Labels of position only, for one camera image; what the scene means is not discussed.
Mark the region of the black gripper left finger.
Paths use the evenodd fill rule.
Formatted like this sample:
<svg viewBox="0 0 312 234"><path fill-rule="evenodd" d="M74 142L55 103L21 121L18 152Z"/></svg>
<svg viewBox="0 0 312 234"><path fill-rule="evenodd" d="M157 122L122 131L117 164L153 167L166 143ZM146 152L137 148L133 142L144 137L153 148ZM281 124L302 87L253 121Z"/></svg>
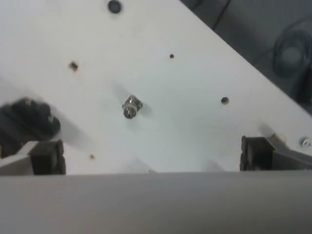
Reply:
<svg viewBox="0 0 312 234"><path fill-rule="evenodd" d="M29 141L15 154L0 158L2 176L66 175L62 140Z"/></svg>

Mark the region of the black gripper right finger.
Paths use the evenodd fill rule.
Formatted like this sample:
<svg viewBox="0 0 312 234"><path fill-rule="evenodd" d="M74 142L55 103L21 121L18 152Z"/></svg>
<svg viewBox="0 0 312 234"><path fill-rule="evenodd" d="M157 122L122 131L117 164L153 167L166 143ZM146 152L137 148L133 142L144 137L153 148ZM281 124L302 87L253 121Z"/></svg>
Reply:
<svg viewBox="0 0 312 234"><path fill-rule="evenodd" d="M311 170L312 157L288 148L277 136L243 136L240 171Z"/></svg>

